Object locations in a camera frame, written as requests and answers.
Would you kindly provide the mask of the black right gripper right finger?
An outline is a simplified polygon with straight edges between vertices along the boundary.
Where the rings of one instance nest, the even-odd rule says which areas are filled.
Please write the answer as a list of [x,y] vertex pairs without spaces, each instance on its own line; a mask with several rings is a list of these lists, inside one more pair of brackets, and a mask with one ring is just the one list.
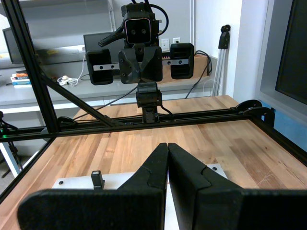
[[304,230],[305,190],[244,189],[170,143],[169,180],[182,230]]

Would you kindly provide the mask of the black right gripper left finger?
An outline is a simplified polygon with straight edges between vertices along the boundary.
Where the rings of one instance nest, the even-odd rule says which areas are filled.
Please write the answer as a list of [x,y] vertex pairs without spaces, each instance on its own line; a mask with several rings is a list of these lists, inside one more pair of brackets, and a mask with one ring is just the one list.
[[118,189],[45,189],[27,196],[17,218],[22,230],[162,230],[168,146],[160,143]]

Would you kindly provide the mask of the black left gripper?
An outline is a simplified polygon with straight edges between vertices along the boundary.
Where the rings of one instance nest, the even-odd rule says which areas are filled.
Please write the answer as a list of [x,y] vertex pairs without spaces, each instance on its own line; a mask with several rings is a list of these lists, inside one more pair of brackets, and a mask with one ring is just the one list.
[[170,54],[164,57],[159,46],[136,44],[121,49],[117,62],[111,60],[108,49],[86,53],[87,67],[93,85],[108,85],[119,76],[124,84],[152,84],[163,79],[163,67],[170,67],[175,80],[190,79],[194,72],[194,45],[172,44]]

